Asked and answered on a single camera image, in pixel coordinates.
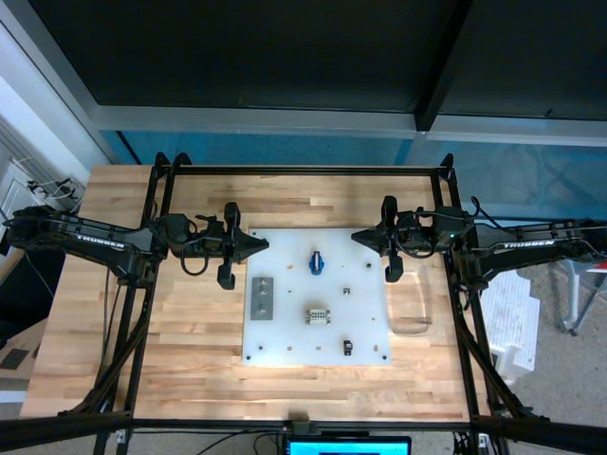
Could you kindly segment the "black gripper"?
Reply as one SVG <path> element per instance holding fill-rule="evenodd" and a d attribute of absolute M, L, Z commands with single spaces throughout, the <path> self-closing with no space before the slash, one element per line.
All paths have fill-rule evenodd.
<path fill-rule="evenodd" d="M 269 248 L 266 239 L 249 235 L 244 231 L 238 232 L 238 259 L 236 254 L 236 233 L 240 227 L 241 212 L 235 202 L 228 202 L 224 208 L 224 221 L 215 217 L 207 217 L 208 227 L 194 244 L 194 257 L 204 260 L 203 267 L 194 272 L 195 276 L 203 275 L 209 266 L 210 259 L 221 259 L 223 263 L 217 269 L 217 282 L 223 289 L 235 288 L 235 275 L 232 273 L 234 263 L 243 262 L 247 258 Z"/>
<path fill-rule="evenodd" d="M 380 223 L 354 232 L 351 239 L 379 256 L 387 257 L 385 280 L 395 283 L 404 273 L 400 253 L 413 259 L 427 259 L 433 255 L 435 247 L 429 232 L 424 230 L 414 212 L 397 211 L 397 201 L 393 196 L 384 197 L 381 216 Z"/>

